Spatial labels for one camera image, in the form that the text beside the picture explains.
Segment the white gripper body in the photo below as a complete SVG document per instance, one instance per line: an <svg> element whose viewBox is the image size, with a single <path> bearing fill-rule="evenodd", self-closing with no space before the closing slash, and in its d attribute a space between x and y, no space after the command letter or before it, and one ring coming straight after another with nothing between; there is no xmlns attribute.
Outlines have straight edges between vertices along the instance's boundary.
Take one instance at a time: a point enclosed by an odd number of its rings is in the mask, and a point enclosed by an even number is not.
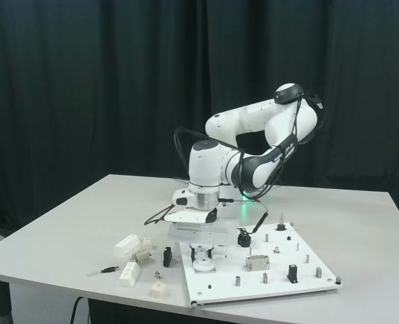
<svg viewBox="0 0 399 324"><path fill-rule="evenodd" d="M175 242L189 244L233 244L237 241L238 230L229 221L209 224L172 223L168 236Z"/></svg>

